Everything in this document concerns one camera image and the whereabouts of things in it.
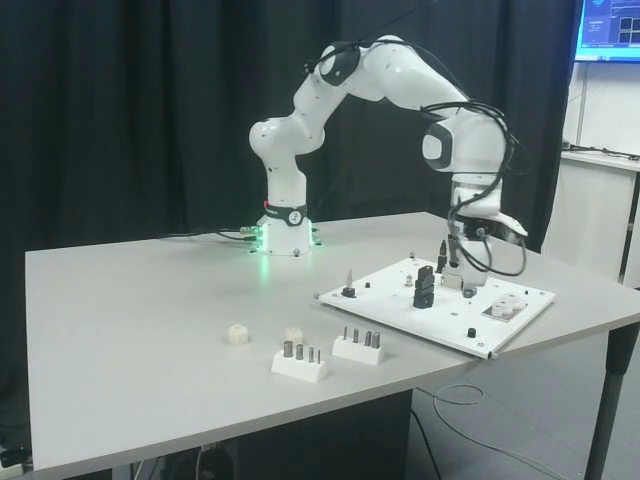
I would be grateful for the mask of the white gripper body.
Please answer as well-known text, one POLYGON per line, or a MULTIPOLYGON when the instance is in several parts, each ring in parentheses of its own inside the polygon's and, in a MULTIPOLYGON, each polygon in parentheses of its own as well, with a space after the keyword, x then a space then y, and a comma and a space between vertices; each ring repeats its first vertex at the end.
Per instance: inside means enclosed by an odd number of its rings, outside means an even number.
POLYGON ((462 289, 475 290, 486 284, 489 254, 481 240, 462 239, 459 247, 462 289))

